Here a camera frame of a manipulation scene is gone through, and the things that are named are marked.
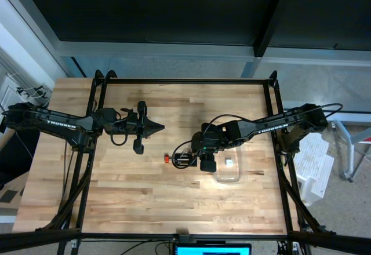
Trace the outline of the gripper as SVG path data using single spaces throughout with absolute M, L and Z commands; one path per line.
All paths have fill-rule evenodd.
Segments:
M 137 112 L 130 110 L 125 120 L 125 134 L 127 136 L 134 135 L 136 139 L 133 142 L 133 150 L 138 155 L 143 155 L 144 146 L 142 145 L 142 139 L 144 137 L 144 128 L 145 129 L 145 138 L 149 138 L 154 133 L 160 132 L 165 129 L 165 126 L 153 122 L 147 116 L 147 105 L 144 101 L 139 101 L 137 104 Z
M 192 153 L 205 154 L 223 149 L 223 128 L 214 124 L 203 123 L 201 131 L 196 132 L 191 139 Z

